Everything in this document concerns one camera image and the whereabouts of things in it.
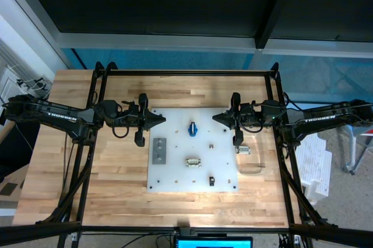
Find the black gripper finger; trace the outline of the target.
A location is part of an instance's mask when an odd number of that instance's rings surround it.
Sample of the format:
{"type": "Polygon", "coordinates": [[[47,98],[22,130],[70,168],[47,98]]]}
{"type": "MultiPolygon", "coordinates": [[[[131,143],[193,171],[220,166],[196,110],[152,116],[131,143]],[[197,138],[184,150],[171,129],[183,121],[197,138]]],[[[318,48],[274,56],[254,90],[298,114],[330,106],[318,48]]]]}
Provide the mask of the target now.
{"type": "Polygon", "coordinates": [[[214,120],[229,120],[233,118],[233,111],[232,110],[226,110],[220,114],[214,115],[212,119],[214,120]]]}
{"type": "Polygon", "coordinates": [[[231,120],[225,120],[225,119],[219,120],[219,119],[214,119],[214,121],[218,122],[219,124],[224,125],[224,126],[227,127],[229,130],[232,130],[232,129],[233,129],[233,121],[231,121],[231,120]]]}
{"type": "Polygon", "coordinates": [[[155,127],[156,125],[164,123],[165,121],[166,121],[165,119],[155,119],[155,120],[147,119],[147,120],[145,120],[145,129],[149,130],[149,129],[155,127]]]}
{"type": "Polygon", "coordinates": [[[147,120],[165,120],[166,119],[161,114],[154,114],[148,109],[145,111],[145,117],[147,120]]]}

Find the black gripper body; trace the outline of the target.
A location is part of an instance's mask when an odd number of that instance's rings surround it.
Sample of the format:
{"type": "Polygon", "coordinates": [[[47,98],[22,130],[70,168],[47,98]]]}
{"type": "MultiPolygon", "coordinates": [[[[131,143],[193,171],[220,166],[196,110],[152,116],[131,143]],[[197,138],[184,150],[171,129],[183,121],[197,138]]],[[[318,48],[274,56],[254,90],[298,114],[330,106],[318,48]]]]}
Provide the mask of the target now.
{"type": "Polygon", "coordinates": [[[128,104],[127,116],[125,117],[125,122],[128,127],[136,127],[138,130],[135,132],[135,144],[137,146],[145,146],[145,137],[143,133],[148,131],[149,128],[146,125],[147,112],[149,100],[147,94],[141,93],[138,98],[138,104],[135,102],[124,102],[128,104]]]}
{"type": "Polygon", "coordinates": [[[233,145],[241,145],[243,143],[243,131],[251,134],[257,134],[262,131],[262,123],[253,105],[250,103],[241,104],[241,95],[237,92],[234,92],[231,97],[231,109],[233,117],[231,129],[234,130],[233,145]]]}

